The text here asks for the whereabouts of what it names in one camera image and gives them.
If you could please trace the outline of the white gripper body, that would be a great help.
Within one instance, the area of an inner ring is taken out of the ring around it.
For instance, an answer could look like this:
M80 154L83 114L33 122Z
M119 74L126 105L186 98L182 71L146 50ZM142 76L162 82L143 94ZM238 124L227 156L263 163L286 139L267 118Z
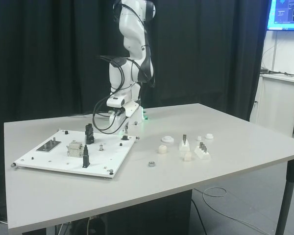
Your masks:
M109 118L108 132L128 132L129 121L124 108L115 108Z

